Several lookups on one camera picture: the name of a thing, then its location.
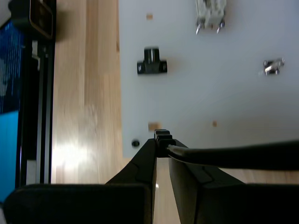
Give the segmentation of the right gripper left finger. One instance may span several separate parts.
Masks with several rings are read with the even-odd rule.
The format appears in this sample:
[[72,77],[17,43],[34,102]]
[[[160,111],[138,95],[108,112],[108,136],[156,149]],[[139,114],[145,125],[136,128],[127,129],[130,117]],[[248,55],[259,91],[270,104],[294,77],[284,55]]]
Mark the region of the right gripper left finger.
[[156,143],[149,139],[105,184],[32,184],[4,201],[9,224],[150,224],[156,184]]

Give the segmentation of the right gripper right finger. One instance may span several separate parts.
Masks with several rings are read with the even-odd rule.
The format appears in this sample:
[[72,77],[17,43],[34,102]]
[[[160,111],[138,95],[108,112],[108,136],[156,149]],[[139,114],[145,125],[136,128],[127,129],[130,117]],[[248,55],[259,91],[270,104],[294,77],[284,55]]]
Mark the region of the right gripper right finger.
[[243,183],[223,171],[224,168],[298,171],[297,141],[214,149],[169,145],[168,152],[184,163],[190,183],[196,188],[196,223],[298,223],[297,184]]

